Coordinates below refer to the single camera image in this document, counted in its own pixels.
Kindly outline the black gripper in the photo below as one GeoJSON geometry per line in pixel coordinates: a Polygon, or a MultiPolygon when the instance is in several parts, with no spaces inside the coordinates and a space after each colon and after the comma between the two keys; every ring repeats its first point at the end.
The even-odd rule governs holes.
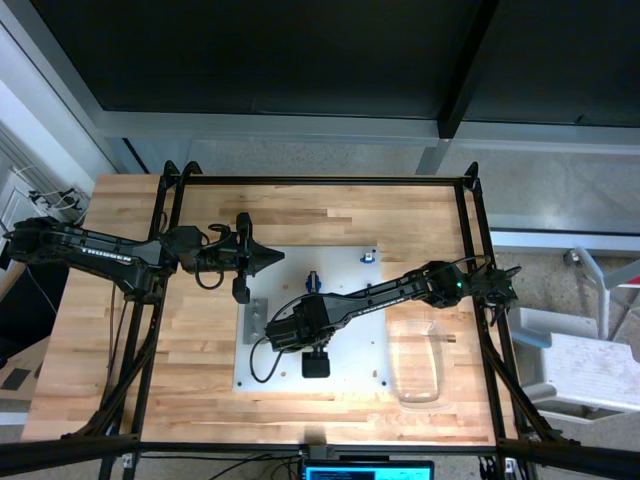
{"type": "MultiPolygon", "coordinates": [[[[236,217],[236,231],[231,232],[229,239],[221,247],[220,258],[225,267],[224,272],[233,271],[236,277],[232,282],[232,296],[238,304],[248,304],[250,301],[250,290],[247,286],[246,277],[249,270],[250,240],[253,226],[248,213],[239,213],[236,217]]],[[[259,242],[252,243],[252,274],[256,275],[264,269],[282,261],[285,253],[275,250],[259,242]]]]}
{"type": "Polygon", "coordinates": [[[330,362],[324,348],[331,332],[328,330],[330,324],[324,300],[317,295],[302,298],[294,308],[294,317],[300,348],[312,349],[302,354],[302,377],[328,378],[330,362]]]}

